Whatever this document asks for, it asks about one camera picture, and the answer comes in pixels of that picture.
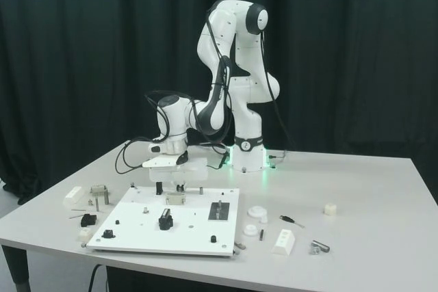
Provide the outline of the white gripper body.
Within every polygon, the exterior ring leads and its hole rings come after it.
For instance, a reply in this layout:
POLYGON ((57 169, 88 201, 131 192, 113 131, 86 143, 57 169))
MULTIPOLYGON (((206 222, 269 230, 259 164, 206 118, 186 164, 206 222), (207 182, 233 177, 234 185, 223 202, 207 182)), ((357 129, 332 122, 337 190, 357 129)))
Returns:
POLYGON ((176 157, 149 159, 149 178, 153 182, 186 183, 204 181, 208 177, 207 159, 195 157, 177 165, 176 157))

